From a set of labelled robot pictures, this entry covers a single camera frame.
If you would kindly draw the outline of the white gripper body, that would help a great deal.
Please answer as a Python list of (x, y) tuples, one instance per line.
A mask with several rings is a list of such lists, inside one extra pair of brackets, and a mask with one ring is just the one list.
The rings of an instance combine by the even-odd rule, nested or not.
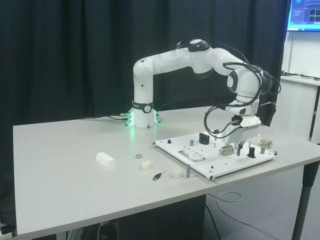
[(248, 139), (258, 136), (260, 127), (261, 123), (248, 127), (241, 127), (240, 124), (230, 122), (219, 137), (227, 145), (243, 145)]

